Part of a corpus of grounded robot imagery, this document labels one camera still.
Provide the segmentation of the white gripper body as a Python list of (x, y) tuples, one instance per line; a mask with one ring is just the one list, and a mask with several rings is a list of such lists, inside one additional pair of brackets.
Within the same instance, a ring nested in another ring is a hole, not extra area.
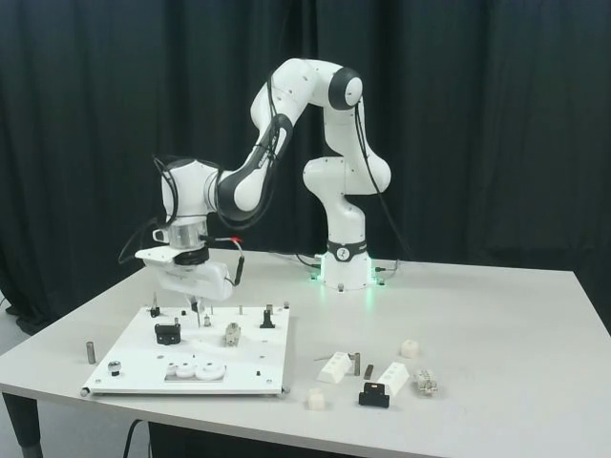
[(229, 299), (234, 288), (227, 265), (215, 261), (195, 266), (170, 264), (160, 267), (158, 280), (164, 289), (212, 302)]

